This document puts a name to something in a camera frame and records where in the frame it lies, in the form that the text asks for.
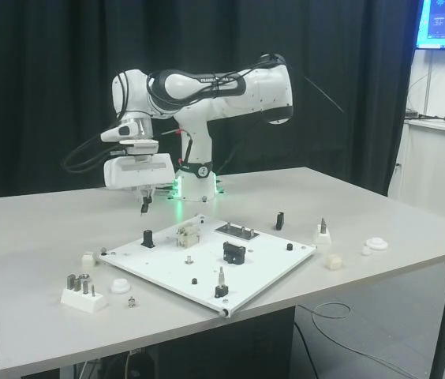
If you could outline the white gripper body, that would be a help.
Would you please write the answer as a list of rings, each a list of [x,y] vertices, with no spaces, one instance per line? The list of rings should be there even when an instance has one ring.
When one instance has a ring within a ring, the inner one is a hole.
[[[167,153],[110,159],[103,165],[103,175],[109,189],[157,186],[175,179],[174,167]]]

